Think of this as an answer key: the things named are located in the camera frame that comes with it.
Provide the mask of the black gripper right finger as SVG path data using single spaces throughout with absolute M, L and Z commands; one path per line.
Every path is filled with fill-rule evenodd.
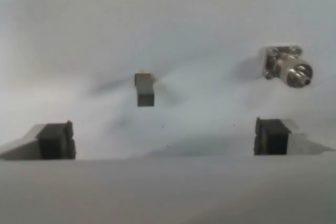
M 299 131 L 291 119 L 262 119 L 255 124 L 254 155 L 317 155 L 335 152 Z

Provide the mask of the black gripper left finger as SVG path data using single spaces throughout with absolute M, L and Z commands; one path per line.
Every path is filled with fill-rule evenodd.
M 1 146 L 1 160 L 76 158 L 73 123 L 35 124 L 23 137 Z

